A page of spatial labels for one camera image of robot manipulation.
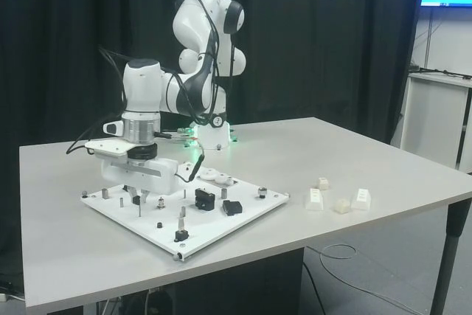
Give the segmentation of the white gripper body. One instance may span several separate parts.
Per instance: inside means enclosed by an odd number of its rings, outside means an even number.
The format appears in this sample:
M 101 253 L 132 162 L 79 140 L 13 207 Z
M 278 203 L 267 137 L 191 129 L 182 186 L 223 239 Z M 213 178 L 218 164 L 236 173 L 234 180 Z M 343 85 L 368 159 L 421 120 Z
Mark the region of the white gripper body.
M 141 165 L 103 160 L 101 172 L 107 181 L 160 195 L 171 195 L 179 186 L 178 162 L 173 159 L 151 159 Z

